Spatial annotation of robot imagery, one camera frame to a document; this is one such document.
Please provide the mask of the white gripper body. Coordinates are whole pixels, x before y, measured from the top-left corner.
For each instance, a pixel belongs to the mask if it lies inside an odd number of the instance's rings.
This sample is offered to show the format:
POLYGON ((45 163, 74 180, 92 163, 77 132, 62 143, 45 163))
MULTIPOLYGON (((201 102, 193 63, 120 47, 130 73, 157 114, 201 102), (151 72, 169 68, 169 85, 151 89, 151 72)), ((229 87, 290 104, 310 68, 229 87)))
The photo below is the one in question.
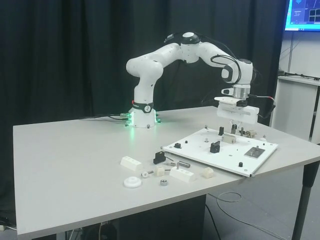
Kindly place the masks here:
POLYGON ((259 108, 254 106, 232 106, 226 103, 219 103, 217 115, 232 121, 254 125, 258 121, 259 108))

